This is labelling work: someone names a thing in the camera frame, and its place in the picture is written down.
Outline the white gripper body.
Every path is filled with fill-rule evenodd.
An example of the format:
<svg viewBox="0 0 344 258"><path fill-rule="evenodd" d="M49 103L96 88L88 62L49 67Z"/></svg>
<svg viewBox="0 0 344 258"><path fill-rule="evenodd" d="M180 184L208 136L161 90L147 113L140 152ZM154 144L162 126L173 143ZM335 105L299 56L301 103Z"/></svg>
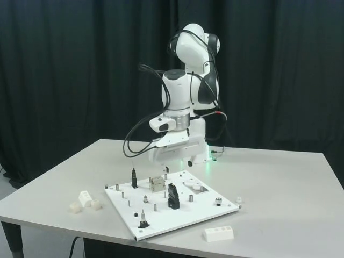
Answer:
<svg viewBox="0 0 344 258"><path fill-rule="evenodd" d="M190 137L188 142L157 147L148 151L150 162L166 164L174 160L184 160L188 163L199 164L206 162L206 141L204 137Z"/></svg>

